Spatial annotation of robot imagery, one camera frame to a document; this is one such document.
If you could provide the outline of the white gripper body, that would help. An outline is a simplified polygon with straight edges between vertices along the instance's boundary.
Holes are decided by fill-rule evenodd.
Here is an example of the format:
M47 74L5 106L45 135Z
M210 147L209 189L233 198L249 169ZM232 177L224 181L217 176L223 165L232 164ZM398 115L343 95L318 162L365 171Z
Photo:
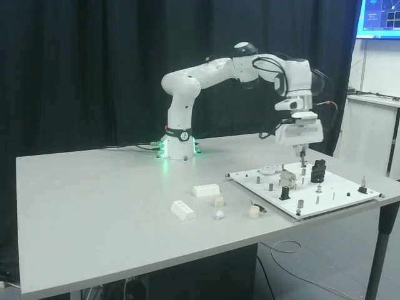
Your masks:
M319 119L312 124L284 124L275 133L276 143L283 146L320 143L323 139L323 127Z

